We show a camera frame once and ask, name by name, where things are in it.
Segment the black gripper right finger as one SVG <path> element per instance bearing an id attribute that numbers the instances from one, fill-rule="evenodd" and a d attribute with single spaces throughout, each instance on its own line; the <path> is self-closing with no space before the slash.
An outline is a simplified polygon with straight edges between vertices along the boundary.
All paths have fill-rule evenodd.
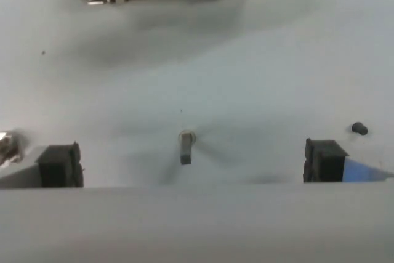
<path id="1" fill-rule="evenodd" d="M 350 158 L 335 140 L 305 142 L 304 183 L 383 182 L 393 173 Z"/>

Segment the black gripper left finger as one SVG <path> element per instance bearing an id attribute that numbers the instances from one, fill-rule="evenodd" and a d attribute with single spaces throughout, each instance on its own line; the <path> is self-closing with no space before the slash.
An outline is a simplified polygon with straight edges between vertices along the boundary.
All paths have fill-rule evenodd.
<path id="1" fill-rule="evenodd" d="M 21 161 L 1 166 L 1 188 L 83 188 L 77 142 L 34 148 Z"/>

